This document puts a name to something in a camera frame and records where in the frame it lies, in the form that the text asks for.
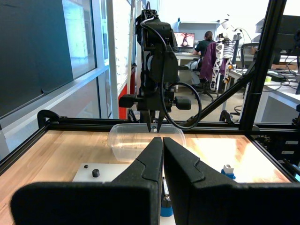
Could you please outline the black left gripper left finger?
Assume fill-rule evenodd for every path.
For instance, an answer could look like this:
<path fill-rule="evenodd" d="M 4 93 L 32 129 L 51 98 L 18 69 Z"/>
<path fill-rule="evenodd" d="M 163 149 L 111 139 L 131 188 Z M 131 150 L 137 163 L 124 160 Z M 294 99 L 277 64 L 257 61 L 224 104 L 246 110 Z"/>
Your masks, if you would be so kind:
<path fill-rule="evenodd" d="M 17 225 L 157 225 L 163 142 L 155 137 L 113 181 L 36 182 L 10 202 Z"/>

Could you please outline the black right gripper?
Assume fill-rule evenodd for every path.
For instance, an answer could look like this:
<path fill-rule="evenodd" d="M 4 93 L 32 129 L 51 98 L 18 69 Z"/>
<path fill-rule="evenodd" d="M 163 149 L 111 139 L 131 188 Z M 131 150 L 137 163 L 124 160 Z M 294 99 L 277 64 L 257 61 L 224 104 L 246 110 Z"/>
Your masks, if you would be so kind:
<path fill-rule="evenodd" d="M 175 105 L 179 110 L 190 110 L 191 100 L 185 96 L 175 96 L 174 90 L 167 90 L 164 95 L 165 107 L 168 112 L 171 112 L 171 107 Z M 119 99 L 119 107 L 131 108 L 136 104 L 138 111 L 146 111 L 144 113 L 144 120 L 147 124 L 148 132 L 151 132 L 151 113 L 150 111 L 159 111 L 157 120 L 157 132 L 159 133 L 163 120 L 165 118 L 165 112 L 160 98 L 160 91 L 157 90 L 154 94 L 149 96 L 141 96 L 136 94 L 126 94 Z"/>

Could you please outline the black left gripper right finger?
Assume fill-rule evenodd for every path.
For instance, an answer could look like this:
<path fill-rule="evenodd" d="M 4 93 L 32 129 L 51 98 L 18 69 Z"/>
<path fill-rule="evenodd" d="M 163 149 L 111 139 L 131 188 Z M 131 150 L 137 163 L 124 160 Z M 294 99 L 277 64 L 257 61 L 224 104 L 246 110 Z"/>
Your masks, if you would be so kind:
<path fill-rule="evenodd" d="M 294 225 L 298 183 L 237 183 L 165 137 L 164 171 L 178 225 Z"/>

